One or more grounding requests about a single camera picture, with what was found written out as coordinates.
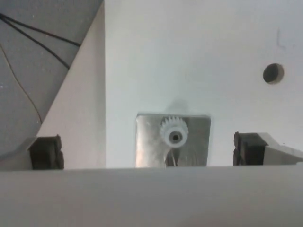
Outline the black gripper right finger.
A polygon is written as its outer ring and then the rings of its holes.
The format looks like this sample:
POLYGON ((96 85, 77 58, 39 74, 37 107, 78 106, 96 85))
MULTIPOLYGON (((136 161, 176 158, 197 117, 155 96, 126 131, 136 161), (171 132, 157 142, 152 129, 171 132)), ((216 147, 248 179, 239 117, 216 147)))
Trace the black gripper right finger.
POLYGON ((234 134, 234 166, 283 166, 303 162, 303 152, 280 145, 268 133, 234 134))

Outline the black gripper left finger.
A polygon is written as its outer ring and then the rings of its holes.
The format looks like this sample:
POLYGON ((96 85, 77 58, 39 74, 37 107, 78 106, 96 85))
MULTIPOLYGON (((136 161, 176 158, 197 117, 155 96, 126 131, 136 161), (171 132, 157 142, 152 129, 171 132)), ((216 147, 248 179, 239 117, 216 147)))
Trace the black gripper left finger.
POLYGON ((27 138, 14 151, 0 156, 1 170, 63 170, 64 156, 59 135, 27 138))

